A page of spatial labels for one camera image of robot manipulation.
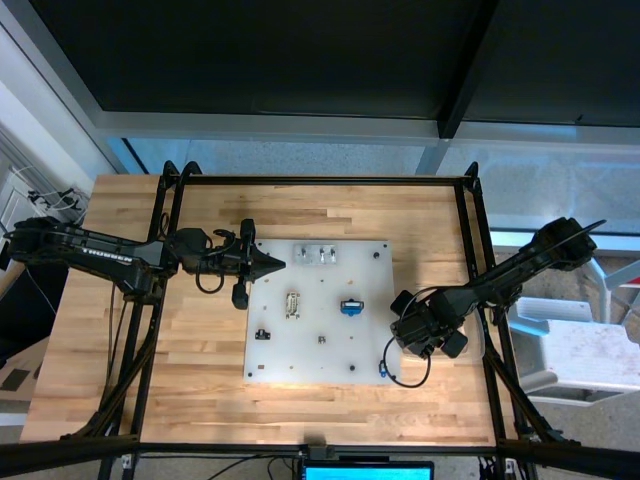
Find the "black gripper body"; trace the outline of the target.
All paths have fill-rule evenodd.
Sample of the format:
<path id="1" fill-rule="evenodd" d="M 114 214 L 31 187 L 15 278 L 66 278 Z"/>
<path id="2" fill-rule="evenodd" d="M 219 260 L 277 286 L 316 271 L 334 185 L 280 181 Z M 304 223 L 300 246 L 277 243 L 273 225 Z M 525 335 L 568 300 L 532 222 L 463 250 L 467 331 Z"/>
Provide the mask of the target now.
<path id="1" fill-rule="evenodd" d="M 455 297 L 452 290 L 436 290 L 426 299 L 416 301 L 409 291 L 403 290 L 390 306 L 398 316 L 390 326 L 398 345 L 422 359 L 428 359 L 436 349 L 449 358 L 458 357 L 468 343 L 459 329 L 469 312 L 469 303 Z"/>
<path id="2" fill-rule="evenodd" d="M 219 284 L 214 290 L 218 293 L 225 287 L 228 278 L 235 279 L 232 285 L 231 301 L 238 310 L 247 310 L 249 293 L 247 284 L 255 279 L 253 253 L 255 247 L 256 228 L 252 219 L 244 219 L 240 224 L 240 233 L 223 252 L 214 257 L 214 273 L 219 277 Z"/>

